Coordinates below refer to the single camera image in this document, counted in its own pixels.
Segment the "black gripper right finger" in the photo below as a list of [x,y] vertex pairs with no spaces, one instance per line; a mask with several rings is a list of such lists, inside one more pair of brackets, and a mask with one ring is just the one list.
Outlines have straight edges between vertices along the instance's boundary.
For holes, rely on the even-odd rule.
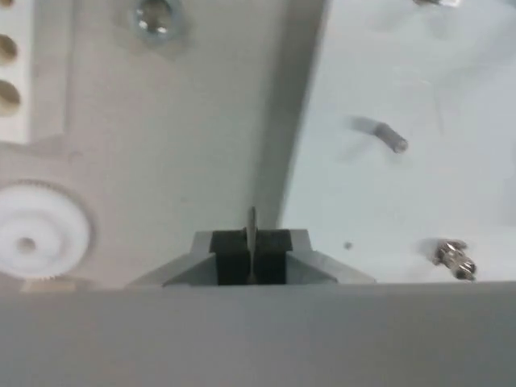
[[302,229],[260,230],[256,234],[253,274],[260,285],[357,285],[375,279],[312,248]]

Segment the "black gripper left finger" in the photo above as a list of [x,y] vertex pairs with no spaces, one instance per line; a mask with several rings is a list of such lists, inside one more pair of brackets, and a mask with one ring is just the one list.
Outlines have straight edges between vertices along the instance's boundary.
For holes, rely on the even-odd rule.
[[246,285],[252,270],[247,232],[199,231],[190,250],[143,276],[130,287]]

